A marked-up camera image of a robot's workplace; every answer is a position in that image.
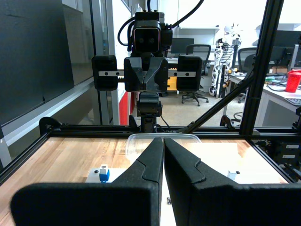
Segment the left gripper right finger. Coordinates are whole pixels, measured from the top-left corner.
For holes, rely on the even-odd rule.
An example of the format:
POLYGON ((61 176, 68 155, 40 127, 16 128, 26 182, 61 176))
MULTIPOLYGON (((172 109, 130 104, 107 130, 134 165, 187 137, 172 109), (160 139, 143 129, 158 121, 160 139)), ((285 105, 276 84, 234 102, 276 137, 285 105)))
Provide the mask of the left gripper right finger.
POLYGON ((179 226, 297 226, 299 184, 238 184, 170 138, 165 176, 179 226))

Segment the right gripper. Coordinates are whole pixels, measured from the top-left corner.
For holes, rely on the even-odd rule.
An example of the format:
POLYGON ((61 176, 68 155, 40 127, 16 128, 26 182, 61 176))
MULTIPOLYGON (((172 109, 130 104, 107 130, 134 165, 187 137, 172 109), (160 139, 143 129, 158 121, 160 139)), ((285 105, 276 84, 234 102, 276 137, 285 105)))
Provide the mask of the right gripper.
POLYGON ((178 91, 197 91, 201 80, 201 58, 180 55, 176 70, 170 70, 168 60, 152 53, 131 54, 117 68, 115 55, 94 56, 92 69, 98 91, 114 91, 124 83, 126 91, 167 91, 168 78, 176 78, 178 91))

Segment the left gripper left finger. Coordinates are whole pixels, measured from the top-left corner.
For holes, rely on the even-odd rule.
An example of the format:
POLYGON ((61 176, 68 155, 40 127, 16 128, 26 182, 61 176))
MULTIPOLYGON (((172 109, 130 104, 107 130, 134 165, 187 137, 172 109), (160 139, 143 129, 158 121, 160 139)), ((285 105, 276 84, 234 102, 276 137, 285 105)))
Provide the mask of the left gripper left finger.
POLYGON ((10 209, 18 226, 158 226, 164 145, 155 138, 113 182, 36 183, 10 209))

